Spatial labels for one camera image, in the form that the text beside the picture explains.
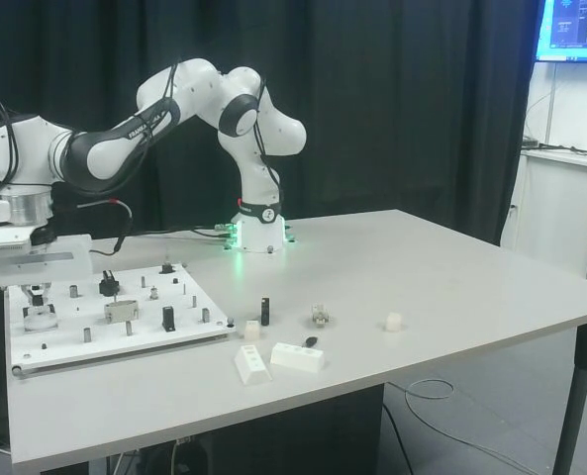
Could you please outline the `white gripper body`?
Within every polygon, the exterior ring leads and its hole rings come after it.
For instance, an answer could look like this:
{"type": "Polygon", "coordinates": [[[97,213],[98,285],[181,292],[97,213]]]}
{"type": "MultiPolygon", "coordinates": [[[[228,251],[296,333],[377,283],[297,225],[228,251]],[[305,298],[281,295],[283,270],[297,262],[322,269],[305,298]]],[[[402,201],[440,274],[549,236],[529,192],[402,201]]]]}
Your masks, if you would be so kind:
{"type": "Polygon", "coordinates": [[[89,276],[89,235],[58,237],[37,246],[29,239],[0,242],[0,287],[39,285],[89,276]]]}

